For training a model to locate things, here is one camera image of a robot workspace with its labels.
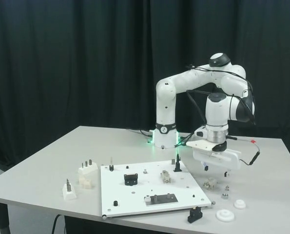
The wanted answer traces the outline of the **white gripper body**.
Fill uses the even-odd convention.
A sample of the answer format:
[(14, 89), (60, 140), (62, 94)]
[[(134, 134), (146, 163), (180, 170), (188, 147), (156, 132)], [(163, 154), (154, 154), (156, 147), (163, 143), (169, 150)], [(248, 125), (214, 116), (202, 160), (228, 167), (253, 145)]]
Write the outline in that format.
[(202, 152), (193, 150), (193, 157), (207, 165), (215, 165), (226, 169), (240, 169), (241, 152), (226, 149), (223, 152)]

